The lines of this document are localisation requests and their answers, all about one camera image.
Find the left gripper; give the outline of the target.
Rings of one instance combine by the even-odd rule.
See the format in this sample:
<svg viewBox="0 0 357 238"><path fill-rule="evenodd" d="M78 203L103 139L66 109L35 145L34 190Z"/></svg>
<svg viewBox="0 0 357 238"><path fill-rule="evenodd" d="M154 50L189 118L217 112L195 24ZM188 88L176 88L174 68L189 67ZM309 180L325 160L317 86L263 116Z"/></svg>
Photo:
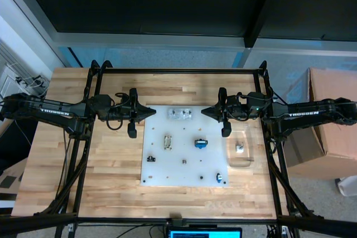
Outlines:
<svg viewBox="0 0 357 238"><path fill-rule="evenodd" d="M142 104L138 104L138 108L137 108L137 101L138 101L137 89L131 88L129 91L129 102L130 102L129 122L130 123L135 123L137 118L138 118L138 122L140 123L141 121L145 120L146 118L156 114L155 109L146 107Z"/></svg>

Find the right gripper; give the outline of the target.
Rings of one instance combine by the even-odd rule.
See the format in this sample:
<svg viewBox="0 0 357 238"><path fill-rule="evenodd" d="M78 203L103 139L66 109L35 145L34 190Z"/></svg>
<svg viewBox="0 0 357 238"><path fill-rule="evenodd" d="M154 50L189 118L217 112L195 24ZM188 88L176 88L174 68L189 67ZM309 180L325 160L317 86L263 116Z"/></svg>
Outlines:
<svg viewBox="0 0 357 238"><path fill-rule="evenodd" d="M217 122L227 121L226 117L226 101L227 101L227 91L226 88L219 88L218 92L218 102L217 104L204 108L201 114L214 119Z"/></svg>

